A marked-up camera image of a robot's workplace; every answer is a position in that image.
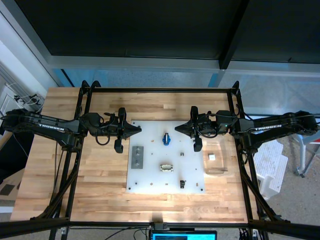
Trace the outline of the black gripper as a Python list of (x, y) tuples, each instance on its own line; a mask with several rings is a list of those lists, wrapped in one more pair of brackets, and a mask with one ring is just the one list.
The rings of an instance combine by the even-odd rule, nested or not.
[(126, 121), (127, 113), (124, 107), (119, 108), (118, 116), (114, 113), (106, 113), (109, 117), (107, 123), (107, 137), (116, 137), (114, 141), (114, 150), (116, 153), (123, 153), (122, 139), (125, 140), (129, 137), (142, 132), (139, 126), (134, 126)]
[(200, 152), (202, 150), (203, 143), (200, 136), (207, 139), (213, 138), (213, 125), (210, 120), (211, 114), (211, 111), (199, 114), (198, 108), (192, 106), (190, 110), (191, 120), (174, 128), (175, 131), (188, 136), (190, 139), (194, 139), (194, 152)]

